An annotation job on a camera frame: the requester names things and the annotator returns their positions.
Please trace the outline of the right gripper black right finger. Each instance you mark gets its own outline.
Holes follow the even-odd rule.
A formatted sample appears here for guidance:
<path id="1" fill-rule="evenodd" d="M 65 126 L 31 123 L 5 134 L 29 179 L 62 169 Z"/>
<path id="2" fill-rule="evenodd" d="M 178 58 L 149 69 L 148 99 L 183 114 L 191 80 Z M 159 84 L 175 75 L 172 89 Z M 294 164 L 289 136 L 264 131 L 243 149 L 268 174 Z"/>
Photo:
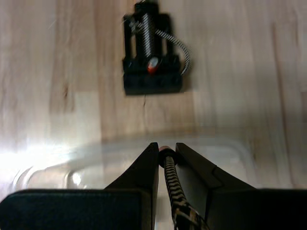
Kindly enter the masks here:
<path id="1" fill-rule="evenodd" d="M 184 194 L 211 230 L 305 230 L 307 192 L 260 189 L 227 173 L 185 145 L 176 144 Z"/>

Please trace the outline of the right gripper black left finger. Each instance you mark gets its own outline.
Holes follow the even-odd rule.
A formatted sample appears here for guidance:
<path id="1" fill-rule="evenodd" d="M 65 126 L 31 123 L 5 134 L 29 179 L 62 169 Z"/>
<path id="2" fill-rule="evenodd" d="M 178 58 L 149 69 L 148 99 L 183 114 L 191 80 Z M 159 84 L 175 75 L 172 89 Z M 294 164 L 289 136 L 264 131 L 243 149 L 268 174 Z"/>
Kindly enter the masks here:
<path id="1" fill-rule="evenodd" d="M 156 142 L 105 189 L 26 189 L 0 204 L 3 230 L 152 230 L 158 190 Z"/>

